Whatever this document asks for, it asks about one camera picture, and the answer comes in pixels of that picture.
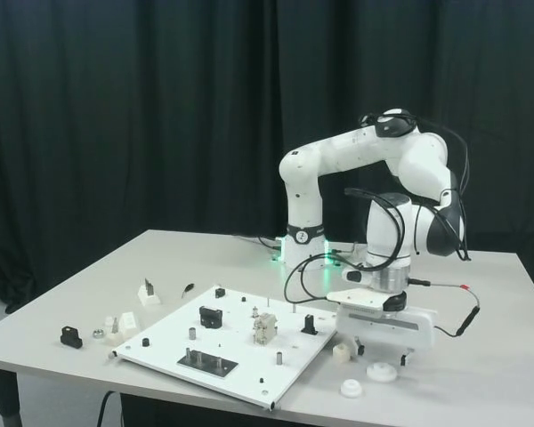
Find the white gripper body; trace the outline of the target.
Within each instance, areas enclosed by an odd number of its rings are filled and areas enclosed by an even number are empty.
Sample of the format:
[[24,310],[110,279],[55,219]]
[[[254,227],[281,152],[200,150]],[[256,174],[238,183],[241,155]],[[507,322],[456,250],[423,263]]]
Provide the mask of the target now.
[[433,347],[436,310],[406,307],[387,314],[370,314],[361,308],[341,305],[336,313],[336,331],[358,338],[362,344],[378,342],[411,350]]

